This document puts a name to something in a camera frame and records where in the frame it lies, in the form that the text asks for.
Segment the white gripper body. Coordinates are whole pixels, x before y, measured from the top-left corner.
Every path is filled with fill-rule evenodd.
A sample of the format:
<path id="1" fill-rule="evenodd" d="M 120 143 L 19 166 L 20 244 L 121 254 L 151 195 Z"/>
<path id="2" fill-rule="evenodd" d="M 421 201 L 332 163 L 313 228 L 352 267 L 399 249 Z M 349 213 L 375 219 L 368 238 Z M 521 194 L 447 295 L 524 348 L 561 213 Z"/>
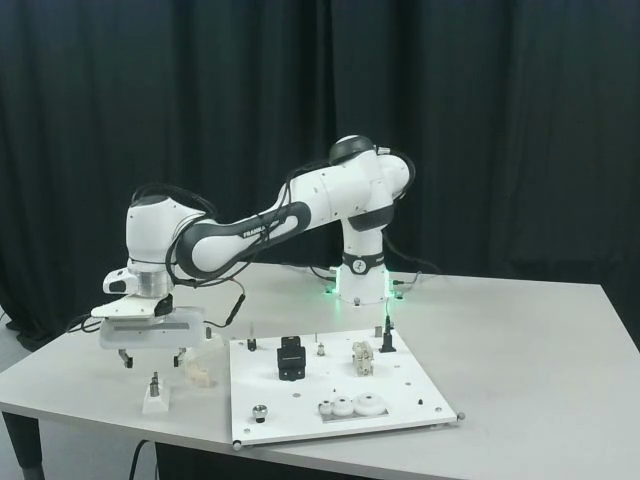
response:
<path id="1" fill-rule="evenodd" d="M 137 307 L 100 318 L 99 342 L 104 349 L 178 349 L 198 346 L 205 339 L 205 312 L 198 307 L 175 307 L 161 316 Z"/>

